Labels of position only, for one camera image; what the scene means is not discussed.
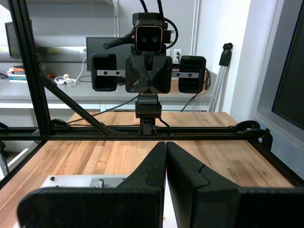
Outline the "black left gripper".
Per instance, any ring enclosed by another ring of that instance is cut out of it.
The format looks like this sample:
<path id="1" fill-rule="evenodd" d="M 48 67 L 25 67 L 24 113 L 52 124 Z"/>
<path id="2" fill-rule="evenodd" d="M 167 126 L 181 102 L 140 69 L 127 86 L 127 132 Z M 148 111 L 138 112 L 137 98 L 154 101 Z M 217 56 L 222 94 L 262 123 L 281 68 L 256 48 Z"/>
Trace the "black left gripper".
<path id="1" fill-rule="evenodd" d="M 115 54 L 92 55 L 92 87 L 96 91 L 112 92 L 117 89 L 118 78 L 125 80 L 128 93 L 167 94 L 171 79 L 178 79 L 181 93 L 200 93 L 204 87 L 206 59 L 201 56 L 182 56 L 175 64 L 171 57 L 152 52 L 130 55 L 125 68 L 119 70 Z"/>

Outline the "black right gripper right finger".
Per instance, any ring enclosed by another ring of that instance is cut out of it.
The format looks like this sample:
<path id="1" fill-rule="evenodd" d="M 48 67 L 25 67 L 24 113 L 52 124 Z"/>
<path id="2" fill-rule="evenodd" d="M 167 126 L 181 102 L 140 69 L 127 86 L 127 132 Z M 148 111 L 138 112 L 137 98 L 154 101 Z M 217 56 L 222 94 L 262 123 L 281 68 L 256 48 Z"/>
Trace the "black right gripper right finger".
<path id="1" fill-rule="evenodd" d="M 180 228 L 301 228 L 303 188 L 241 187 L 174 142 L 167 178 Z"/>

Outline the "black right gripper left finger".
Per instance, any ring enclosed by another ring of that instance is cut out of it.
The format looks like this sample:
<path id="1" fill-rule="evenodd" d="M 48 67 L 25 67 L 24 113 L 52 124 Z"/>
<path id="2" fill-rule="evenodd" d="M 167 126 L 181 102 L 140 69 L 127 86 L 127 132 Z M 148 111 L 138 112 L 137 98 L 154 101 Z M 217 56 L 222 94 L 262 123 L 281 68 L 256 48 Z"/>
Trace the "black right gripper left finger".
<path id="1" fill-rule="evenodd" d="M 166 143 L 159 142 L 116 188 L 41 188 L 17 208 L 24 228 L 161 228 Z"/>

